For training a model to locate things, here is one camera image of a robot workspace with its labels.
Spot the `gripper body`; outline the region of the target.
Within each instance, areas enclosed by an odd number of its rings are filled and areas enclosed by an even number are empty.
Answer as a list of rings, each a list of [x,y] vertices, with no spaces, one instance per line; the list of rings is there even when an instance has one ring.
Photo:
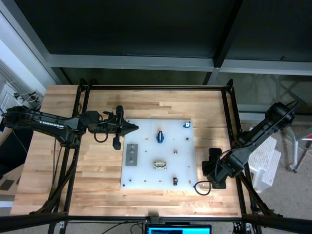
[[[115,150],[121,149],[121,142],[119,138],[122,135],[123,115],[124,115],[123,107],[121,105],[117,106],[116,113],[113,114],[112,120],[108,124],[109,133],[115,134],[115,137],[113,138],[113,148]]]
[[[212,181],[212,187],[214,189],[226,189],[226,182],[217,182],[215,179],[215,166],[217,164],[217,160],[221,156],[222,150],[220,148],[210,148],[209,149],[209,160],[212,163],[212,168],[213,168],[213,181]]]

